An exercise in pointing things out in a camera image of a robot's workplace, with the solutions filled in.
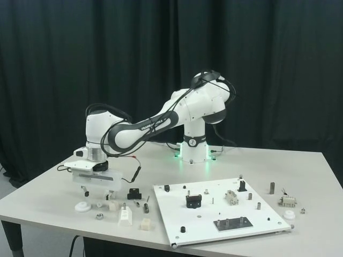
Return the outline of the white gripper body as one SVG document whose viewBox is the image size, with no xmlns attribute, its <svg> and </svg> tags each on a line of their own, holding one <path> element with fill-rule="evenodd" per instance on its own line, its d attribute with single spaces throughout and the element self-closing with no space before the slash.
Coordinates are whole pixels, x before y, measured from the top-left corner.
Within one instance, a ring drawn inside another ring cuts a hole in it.
<svg viewBox="0 0 343 257">
<path fill-rule="evenodd" d="M 122 174 L 107 171 L 101 174 L 73 172 L 72 181 L 81 186 L 98 186 L 110 191 L 120 191 L 122 188 Z"/>
</svg>

